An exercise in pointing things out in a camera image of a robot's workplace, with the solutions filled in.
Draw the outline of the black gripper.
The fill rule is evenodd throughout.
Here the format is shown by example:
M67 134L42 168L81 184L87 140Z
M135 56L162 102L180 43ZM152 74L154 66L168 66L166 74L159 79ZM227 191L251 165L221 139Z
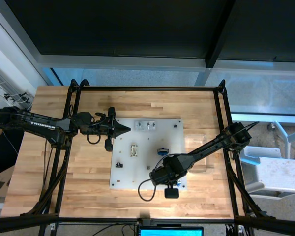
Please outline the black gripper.
M100 142L101 136L105 135L107 136L104 144L105 150L113 151L112 138L114 136L114 132L116 138L122 134L130 132L131 129L130 127L119 123L119 120L116 120L116 111L114 107L110 107L108 109L108 115L105 115L104 113L96 113L95 115L99 116L100 120L93 121L91 123L89 126L89 134L97 135L98 140L96 142L90 141L89 143L91 145L96 145Z
M172 184L168 184L167 188L164 189L164 196L166 199L178 199L179 189L174 188Z

